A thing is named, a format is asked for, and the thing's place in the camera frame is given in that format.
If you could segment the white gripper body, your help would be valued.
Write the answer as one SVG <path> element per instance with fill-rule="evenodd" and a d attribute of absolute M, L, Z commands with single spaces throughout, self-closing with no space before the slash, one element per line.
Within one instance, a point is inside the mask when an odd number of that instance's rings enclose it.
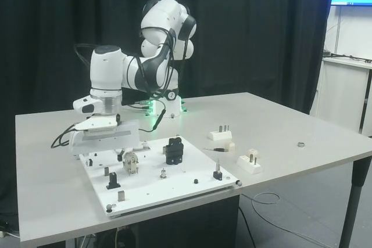
<path fill-rule="evenodd" d="M 121 122 L 117 127 L 76 131 L 69 150 L 73 155 L 127 149 L 140 145 L 139 122 Z"/>

